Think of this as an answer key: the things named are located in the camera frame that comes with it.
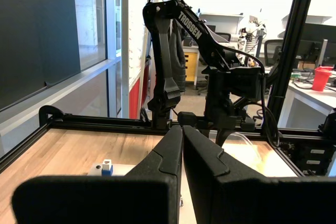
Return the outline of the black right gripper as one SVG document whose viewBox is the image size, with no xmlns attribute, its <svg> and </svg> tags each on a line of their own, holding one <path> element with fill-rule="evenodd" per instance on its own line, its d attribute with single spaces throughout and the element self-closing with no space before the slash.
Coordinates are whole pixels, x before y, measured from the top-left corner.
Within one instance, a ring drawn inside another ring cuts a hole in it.
<svg viewBox="0 0 336 224">
<path fill-rule="evenodd" d="M 244 108 L 234 106 L 229 97 L 236 82 L 230 72 L 210 71 L 204 116 L 181 111 L 177 114 L 178 123 L 198 130 L 218 130 L 215 143 L 220 147 L 238 126 L 244 131 L 253 131 L 255 121 L 246 115 Z"/>
</svg>

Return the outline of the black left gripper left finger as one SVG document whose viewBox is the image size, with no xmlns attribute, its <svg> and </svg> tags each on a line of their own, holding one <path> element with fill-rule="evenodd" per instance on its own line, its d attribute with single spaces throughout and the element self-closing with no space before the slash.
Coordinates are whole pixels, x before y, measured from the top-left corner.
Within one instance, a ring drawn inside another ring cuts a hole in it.
<svg viewBox="0 0 336 224">
<path fill-rule="evenodd" d="M 12 196 L 18 223 L 178 223 L 183 132 L 172 127 L 124 176 L 40 176 Z"/>
</svg>

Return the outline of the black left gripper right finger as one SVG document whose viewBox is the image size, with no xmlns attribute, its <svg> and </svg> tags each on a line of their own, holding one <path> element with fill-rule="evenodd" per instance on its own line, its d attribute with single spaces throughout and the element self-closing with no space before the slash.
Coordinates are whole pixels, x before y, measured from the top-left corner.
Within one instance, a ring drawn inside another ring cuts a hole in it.
<svg viewBox="0 0 336 224">
<path fill-rule="evenodd" d="M 335 179 L 266 177 L 191 126 L 183 133 L 198 223 L 335 223 Z"/>
</svg>

